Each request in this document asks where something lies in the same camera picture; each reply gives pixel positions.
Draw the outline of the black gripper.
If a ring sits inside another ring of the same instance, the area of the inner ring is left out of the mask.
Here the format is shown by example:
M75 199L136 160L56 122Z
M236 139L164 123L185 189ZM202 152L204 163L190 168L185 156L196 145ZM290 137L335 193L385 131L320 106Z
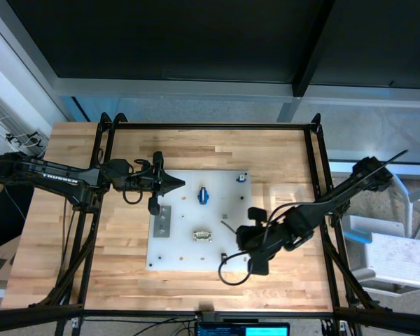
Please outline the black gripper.
M280 245L267 242L270 224L266 210L250 207L248 218L255 221L255 227L241 225L237 228L238 249L249 251L248 267L251 275L267 276L270 273L269 261L275 257Z
M152 162L145 159L135 159L134 163L140 165L141 168L139 171L132 172L128 175L127 191L138 192L139 198L137 201L129 201L127 199L127 203L136 205L143 199L144 192L150 192L151 197L148 199L148 211L150 214L159 214L160 205L158 204L158 196L161 194L162 182L165 183L162 187L164 195L182 188L186 183L179 178L169 175L166 171L162 171L164 158L160 151L154 152Z

